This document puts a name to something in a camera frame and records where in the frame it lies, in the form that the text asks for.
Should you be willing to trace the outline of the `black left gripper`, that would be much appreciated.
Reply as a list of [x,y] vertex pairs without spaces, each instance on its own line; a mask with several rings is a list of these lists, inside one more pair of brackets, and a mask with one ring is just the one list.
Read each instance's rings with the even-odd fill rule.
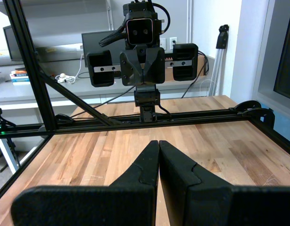
[[194,43],[174,45],[172,53],[163,48],[141,46],[124,50],[119,64],[112,62],[110,51],[91,53],[87,57],[91,84],[108,87],[119,77],[124,86],[151,86],[166,80],[166,69],[171,68],[175,81],[191,81],[197,77],[198,46]]

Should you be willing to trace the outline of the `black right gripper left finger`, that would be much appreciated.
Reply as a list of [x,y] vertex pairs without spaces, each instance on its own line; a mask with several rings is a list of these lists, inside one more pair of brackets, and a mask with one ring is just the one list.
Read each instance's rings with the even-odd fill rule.
[[36,186],[11,205],[16,226],[153,226],[158,141],[151,141],[109,186]]

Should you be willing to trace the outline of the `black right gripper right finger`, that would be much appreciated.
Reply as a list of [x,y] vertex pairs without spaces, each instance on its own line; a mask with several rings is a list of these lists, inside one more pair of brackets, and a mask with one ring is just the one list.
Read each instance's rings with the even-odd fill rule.
[[173,226],[290,226],[290,186],[234,186],[167,141],[160,178]]

